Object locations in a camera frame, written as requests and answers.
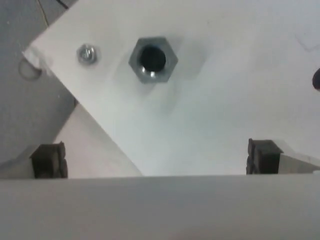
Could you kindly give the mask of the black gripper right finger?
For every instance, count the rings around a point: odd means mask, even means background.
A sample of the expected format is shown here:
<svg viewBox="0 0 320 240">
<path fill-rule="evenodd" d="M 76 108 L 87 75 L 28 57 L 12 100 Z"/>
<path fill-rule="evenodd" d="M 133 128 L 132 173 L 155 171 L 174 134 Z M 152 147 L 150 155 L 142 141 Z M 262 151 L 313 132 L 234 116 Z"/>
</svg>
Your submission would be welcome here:
<svg viewBox="0 0 320 240">
<path fill-rule="evenodd" d="M 248 140 L 247 175 L 318 174 L 320 160 L 294 151 L 283 140 Z"/>
</svg>

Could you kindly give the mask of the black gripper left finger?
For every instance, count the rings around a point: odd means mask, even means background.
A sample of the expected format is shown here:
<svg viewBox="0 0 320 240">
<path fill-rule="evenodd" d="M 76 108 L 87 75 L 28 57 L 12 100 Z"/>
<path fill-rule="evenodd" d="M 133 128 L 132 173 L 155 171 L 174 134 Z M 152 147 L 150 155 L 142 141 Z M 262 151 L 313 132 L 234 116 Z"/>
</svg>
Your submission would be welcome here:
<svg viewBox="0 0 320 240">
<path fill-rule="evenodd" d="M 0 163 L 1 179 L 67 179 L 66 147 L 60 141 L 28 146 L 17 157 Z"/>
</svg>

